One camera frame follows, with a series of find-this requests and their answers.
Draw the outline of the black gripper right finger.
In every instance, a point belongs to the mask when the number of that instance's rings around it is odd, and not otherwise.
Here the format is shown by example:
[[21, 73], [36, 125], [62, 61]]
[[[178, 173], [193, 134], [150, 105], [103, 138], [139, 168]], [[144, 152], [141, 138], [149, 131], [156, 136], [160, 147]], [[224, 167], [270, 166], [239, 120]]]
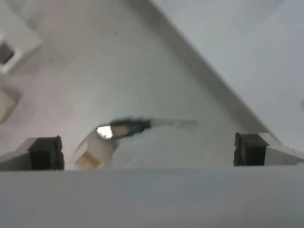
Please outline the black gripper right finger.
[[235, 134], [234, 166], [303, 165], [304, 152], [280, 143], [269, 133]]

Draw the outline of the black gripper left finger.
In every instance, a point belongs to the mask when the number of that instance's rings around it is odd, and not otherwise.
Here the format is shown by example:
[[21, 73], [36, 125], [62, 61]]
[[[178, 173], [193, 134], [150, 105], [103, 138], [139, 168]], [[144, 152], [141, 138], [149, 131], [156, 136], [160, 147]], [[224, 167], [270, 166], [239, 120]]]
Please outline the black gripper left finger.
[[1, 171], [64, 170], [60, 136], [26, 139], [16, 150], [0, 157]]

